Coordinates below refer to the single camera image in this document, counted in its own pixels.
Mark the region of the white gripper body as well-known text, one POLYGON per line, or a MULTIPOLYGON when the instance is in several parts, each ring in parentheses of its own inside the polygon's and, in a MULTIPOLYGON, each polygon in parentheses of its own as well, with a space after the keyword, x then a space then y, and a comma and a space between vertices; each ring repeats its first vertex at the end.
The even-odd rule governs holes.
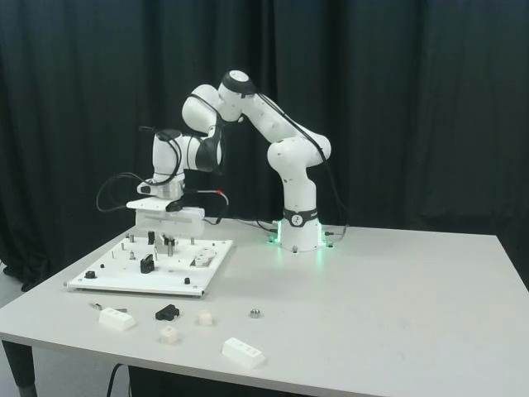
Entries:
POLYGON ((204 232, 204 216, 203 208, 183 208, 171 213, 139 210, 136 212, 136 227, 172 238, 198 238, 204 232))

